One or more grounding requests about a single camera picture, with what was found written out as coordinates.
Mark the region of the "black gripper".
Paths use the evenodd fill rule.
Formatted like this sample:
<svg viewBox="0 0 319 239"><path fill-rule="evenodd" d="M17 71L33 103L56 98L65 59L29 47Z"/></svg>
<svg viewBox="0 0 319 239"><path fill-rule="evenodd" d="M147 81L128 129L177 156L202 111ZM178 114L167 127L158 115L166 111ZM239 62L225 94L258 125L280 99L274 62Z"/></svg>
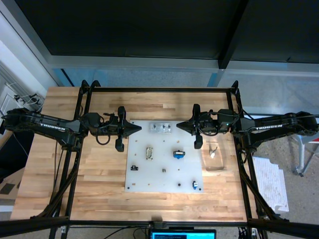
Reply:
<svg viewBox="0 0 319 239"><path fill-rule="evenodd" d="M117 151L124 151L124 144L123 144L123 138L124 136L124 122L126 119L126 110L123 106L120 106L118 108L118 115L115 116L115 114L109 114L109 113L103 113L103 115L108 116L109 120L105 123L103 123L101 127L102 135L107 135L109 137L108 141L104 143L104 145L108 144L110 141L110 137L113 135L116 135L118 138L115 141L115 149ZM142 130L141 126L136 125L134 123L130 123L126 121L126 137L129 137L130 135Z"/></svg>
<svg viewBox="0 0 319 239"><path fill-rule="evenodd" d="M195 136L194 148L201 149L203 145L203 137L216 136L219 132L217 120L212 119L213 111L201 112L200 105L194 104L192 109L193 119L190 118L186 121L180 122L176 125L177 128Z"/></svg>

